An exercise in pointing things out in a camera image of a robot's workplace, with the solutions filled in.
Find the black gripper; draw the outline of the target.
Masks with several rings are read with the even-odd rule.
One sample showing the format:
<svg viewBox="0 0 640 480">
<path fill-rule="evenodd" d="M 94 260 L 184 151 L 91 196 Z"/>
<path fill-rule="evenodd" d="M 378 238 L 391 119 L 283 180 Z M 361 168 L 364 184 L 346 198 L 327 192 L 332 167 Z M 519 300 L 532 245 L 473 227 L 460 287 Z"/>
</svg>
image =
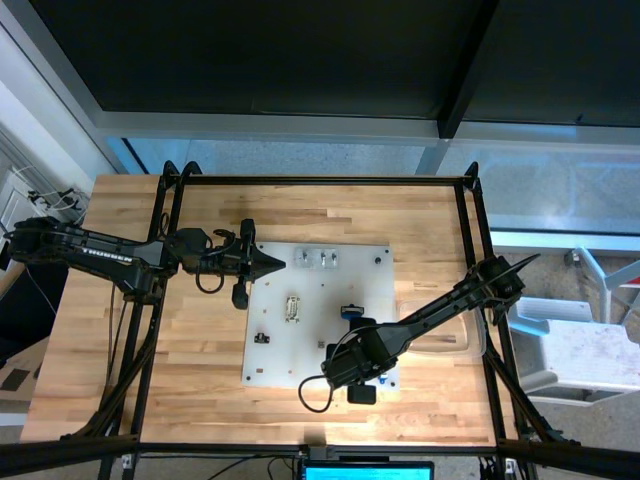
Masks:
<svg viewBox="0 0 640 480">
<path fill-rule="evenodd" d="M 237 278 L 231 294 L 231 300 L 236 309 L 248 308 L 248 284 L 256 283 L 260 278 L 286 268 L 286 262 L 266 253 L 263 245 L 255 247 L 255 236 L 254 221 L 244 219 L 240 225 L 239 236 L 223 254 L 221 261 L 222 273 L 225 276 Z M 253 269 L 253 261 L 261 265 Z"/>
<path fill-rule="evenodd" d="M 351 331 L 357 328 L 372 326 L 375 320 L 366 317 L 353 317 L 349 320 Z M 351 384 L 347 386 L 347 401 L 356 405 L 374 405 L 376 403 L 376 387 L 366 385 L 363 382 Z"/>
</svg>

